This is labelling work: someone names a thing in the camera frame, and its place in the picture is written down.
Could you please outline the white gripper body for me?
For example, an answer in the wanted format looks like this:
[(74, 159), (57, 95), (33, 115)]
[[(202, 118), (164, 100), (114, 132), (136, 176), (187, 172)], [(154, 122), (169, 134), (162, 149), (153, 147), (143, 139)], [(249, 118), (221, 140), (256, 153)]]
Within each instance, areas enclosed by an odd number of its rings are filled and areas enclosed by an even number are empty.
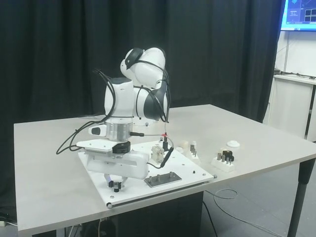
[(127, 178), (145, 179), (149, 172), (149, 154), (130, 151), (125, 154), (89, 154), (86, 168), (89, 171)]

